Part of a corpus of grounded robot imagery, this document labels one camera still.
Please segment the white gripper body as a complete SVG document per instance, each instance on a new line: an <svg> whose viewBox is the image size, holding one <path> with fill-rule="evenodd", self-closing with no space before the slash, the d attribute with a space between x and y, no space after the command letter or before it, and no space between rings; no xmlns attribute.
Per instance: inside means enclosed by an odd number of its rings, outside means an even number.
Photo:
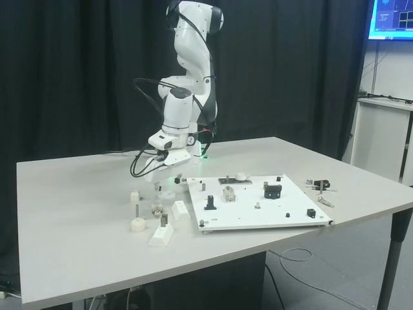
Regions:
<svg viewBox="0 0 413 310"><path fill-rule="evenodd" d="M149 183L158 183L165 179L182 174L186 164L191 160L191 155L186 149L161 152L157 156L147 159L148 165L144 171L144 179Z"/></svg>

